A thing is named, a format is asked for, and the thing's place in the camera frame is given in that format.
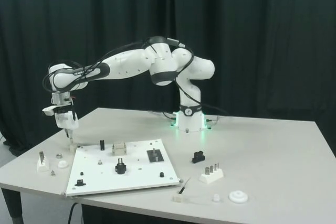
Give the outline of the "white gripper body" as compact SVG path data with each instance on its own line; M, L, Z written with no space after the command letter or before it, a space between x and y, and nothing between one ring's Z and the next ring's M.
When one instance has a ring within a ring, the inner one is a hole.
M77 114L72 111L66 113L56 113L55 121L60 129L75 130L79 127Z

